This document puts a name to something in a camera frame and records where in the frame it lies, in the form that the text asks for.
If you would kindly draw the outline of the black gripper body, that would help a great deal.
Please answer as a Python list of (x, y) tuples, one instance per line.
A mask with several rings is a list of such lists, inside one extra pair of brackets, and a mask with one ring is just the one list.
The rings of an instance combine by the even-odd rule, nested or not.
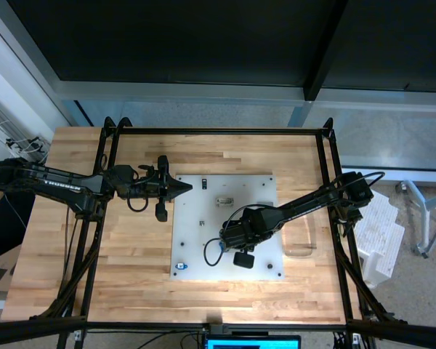
[(250, 219), (242, 216), (238, 220), (231, 220), (223, 224), (219, 233), (224, 252), (234, 251), (233, 264), (235, 266), (252, 269), (255, 256), (255, 234), (251, 229)]
[(159, 222), (166, 222), (168, 212), (166, 210), (166, 194), (168, 189), (167, 174), (169, 162), (166, 156), (159, 156), (157, 169), (154, 166), (140, 165), (140, 169), (145, 171), (145, 176), (141, 179), (141, 193), (143, 198), (157, 198), (155, 216)]

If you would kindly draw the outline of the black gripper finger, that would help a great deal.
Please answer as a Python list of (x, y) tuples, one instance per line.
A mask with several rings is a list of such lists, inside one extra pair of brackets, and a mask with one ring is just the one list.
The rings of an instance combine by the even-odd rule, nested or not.
[(181, 180), (177, 180), (172, 177), (170, 174), (168, 175), (168, 186), (170, 188), (191, 188), (192, 185)]
[(178, 197), (184, 193), (187, 193), (190, 190), (192, 190), (192, 188), (170, 188), (168, 190), (168, 201), (172, 201), (176, 197)]

